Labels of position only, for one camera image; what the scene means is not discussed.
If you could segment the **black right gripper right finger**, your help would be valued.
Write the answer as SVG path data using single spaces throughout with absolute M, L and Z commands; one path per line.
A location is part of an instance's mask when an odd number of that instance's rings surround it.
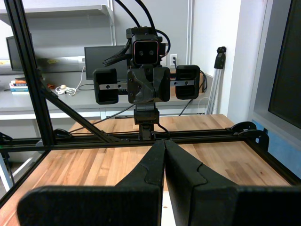
M 166 141 L 166 181 L 178 226 L 298 226 L 299 186 L 240 186 L 173 141 Z

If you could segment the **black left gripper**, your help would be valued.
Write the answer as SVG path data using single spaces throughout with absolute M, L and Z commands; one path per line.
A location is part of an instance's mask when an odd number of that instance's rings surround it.
M 179 65 L 175 73 L 167 67 L 128 69 L 126 82 L 117 82 L 116 69 L 96 69 L 93 76 L 95 99 L 100 105 L 117 103 L 120 90 L 127 92 L 131 104 L 167 102 L 171 87 L 175 87 L 180 100 L 195 99 L 199 95 L 200 68 L 197 65 Z

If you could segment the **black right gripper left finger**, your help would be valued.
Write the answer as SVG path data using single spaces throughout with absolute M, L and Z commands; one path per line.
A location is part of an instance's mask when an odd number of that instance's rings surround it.
M 42 186 L 17 205 L 22 226 L 159 226 L 165 143 L 157 141 L 115 186 Z

